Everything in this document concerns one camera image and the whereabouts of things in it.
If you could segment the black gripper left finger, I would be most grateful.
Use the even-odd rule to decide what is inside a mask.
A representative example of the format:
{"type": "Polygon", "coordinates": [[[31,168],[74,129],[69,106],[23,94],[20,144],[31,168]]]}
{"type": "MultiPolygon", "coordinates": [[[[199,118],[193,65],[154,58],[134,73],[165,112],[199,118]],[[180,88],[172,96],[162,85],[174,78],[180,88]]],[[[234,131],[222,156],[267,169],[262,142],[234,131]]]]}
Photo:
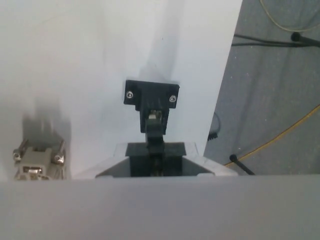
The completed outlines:
{"type": "Polygon", "coordinates": [[[75,178],[131,178],[150,175],[150,160],[146,155],[127,155],[128,143],[115,147],[112,156],[75,174],[75,178]]]}

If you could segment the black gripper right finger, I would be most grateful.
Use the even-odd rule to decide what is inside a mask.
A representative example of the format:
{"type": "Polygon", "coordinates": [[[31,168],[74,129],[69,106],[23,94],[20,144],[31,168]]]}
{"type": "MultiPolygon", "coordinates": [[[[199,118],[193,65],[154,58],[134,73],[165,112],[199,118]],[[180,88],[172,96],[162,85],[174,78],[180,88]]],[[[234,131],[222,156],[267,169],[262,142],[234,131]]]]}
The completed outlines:
{"type": "Polygon", "coordinates": [[[163,175],[166,177],[235,177],[238,173],[198,153],[194,142],[165,143],[163,175]]]}

